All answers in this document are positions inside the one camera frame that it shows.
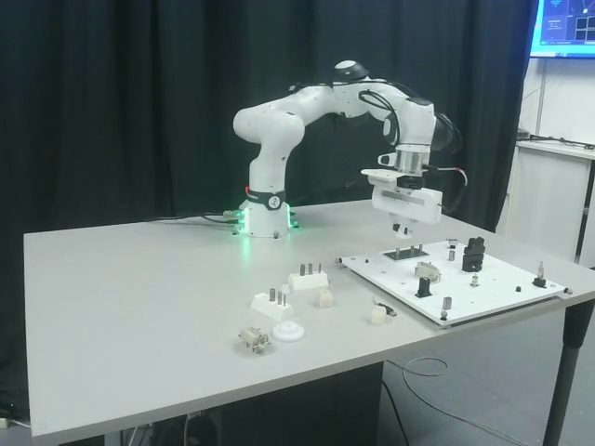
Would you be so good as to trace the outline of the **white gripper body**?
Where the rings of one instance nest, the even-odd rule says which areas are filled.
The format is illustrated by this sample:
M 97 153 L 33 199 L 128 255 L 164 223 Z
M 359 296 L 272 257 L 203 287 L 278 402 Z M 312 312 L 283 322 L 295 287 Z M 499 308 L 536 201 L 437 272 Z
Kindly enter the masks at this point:
M 440 191 L 427 188 L 409 190 L 375 185 L 372 194 L 372 205 L 376 209 L 398 218 L 427 224 L 441 221 L 442 200 Z

